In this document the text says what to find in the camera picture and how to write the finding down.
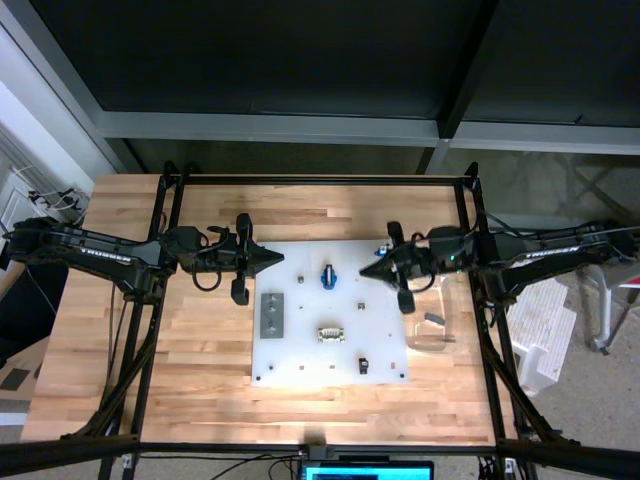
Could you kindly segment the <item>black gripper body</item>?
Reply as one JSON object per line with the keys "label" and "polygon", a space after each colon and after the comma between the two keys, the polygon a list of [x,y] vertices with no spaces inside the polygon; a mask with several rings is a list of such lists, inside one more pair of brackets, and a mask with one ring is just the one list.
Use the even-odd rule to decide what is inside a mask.
{"label": "black gripper body", "polygon": [[391,285],[397,292],[399,310],[402,314],[412,314],[415,312],[416,294],[426,292],[430,289],[430,283],[425,286],[411,289],[410,280],[430,277],[430,272],[423,269],[423,257],[419,253],[419,248],[414,241],[407,242],[404,239],[403,229],[399,222],[388,223],[388,234],[392,241],[393,258],[396,272],[398,273],[398,285]]}
{"label": "black gripper body", "polygon": [[236,219],[236,232],[229,233],[219,249],[219,266],[223,273],[234,272],[236,277],[231,282],[231,298],[237,305],[249,304],[249,290],[246,278],[249,263],[249,241],[253,232],[253,224],[247,213]]}

